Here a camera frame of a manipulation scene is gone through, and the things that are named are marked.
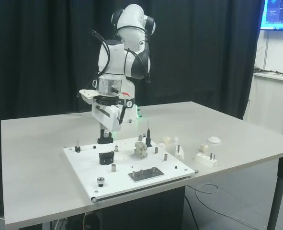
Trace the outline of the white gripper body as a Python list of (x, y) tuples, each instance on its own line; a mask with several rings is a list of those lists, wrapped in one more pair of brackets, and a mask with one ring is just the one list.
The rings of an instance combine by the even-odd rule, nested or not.
[(92, 116), (109, 131), (119, 131), (120, 109), (115, 105), (92, 104)]

